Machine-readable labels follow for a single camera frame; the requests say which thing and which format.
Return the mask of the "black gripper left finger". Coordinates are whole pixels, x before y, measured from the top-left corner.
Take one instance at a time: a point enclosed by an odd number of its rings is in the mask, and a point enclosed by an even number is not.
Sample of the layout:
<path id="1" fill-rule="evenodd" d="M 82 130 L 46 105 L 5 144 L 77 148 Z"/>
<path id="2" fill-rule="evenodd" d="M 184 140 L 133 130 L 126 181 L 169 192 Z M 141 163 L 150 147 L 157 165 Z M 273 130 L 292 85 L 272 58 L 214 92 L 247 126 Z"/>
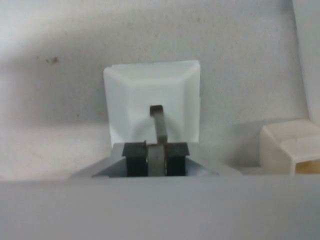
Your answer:
<path id="1" fill-rule="evenodd" d="M 92 176 L 108 178 L 147 177 L 146 142 L 115 143 L 110 157 L 101 161 L 97 172 Z"/>

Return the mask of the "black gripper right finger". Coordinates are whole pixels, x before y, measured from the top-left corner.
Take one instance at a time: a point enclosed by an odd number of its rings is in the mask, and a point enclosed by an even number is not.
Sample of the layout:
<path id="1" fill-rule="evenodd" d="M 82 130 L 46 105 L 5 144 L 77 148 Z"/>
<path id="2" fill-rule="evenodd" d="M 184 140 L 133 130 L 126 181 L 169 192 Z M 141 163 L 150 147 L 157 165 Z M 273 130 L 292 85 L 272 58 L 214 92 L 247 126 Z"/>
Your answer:
<path id="1" fill-rule="evenodd" d="M 196 142 L 171 142 L 165 147 L 166 177 L 208 177 L 219 176 L 216 171 L 199 162 L 201 154 Z"/>

